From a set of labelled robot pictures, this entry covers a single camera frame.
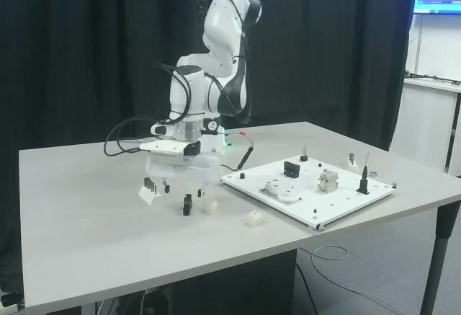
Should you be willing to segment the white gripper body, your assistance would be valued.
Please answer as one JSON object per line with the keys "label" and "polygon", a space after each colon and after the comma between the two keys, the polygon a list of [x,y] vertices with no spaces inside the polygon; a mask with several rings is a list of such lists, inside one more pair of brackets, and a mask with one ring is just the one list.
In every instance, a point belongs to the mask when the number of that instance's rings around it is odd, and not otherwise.
{"label": "white gripper body", "polygon": [[219,183],[222,177],[219,155],[202,153],[195,156],[166,156],[150,153],[146,172],[151,178],[203,184]]}

